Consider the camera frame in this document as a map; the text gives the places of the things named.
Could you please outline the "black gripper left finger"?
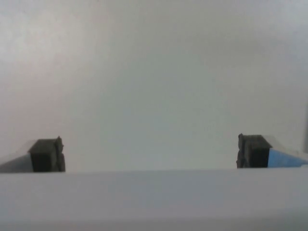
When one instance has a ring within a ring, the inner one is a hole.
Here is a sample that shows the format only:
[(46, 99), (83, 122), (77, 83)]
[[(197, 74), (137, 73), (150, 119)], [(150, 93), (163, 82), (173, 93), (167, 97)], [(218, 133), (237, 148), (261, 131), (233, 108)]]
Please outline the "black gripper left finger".
[(0, 158), (1, 173), (48, 173), (65, 172), (63, 140), (30, 140), (17, 152)]

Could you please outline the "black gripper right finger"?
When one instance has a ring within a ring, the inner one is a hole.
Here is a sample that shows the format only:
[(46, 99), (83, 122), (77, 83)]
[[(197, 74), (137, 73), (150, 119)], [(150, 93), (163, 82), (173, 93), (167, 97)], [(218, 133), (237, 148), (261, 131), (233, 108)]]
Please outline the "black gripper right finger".
[(273, 136), (238, 136), (237, 168), (306, 167), (308, 154), (287, 149)]

